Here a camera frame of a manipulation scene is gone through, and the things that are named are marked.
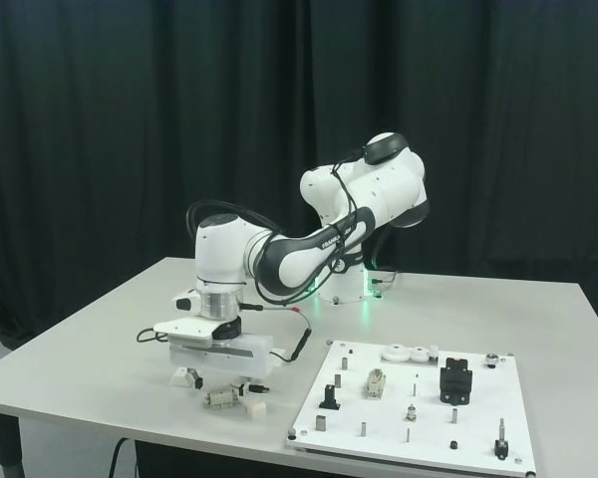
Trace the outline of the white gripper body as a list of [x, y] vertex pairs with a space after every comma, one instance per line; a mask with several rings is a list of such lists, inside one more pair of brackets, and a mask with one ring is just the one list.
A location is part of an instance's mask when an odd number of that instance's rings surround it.
[[213, 371], [243, 377], [267, 377], [273, 369], [273, 338], [243, 334], [204, 348], [198, 342], [171, 340], [170, 360], [198, 373]]

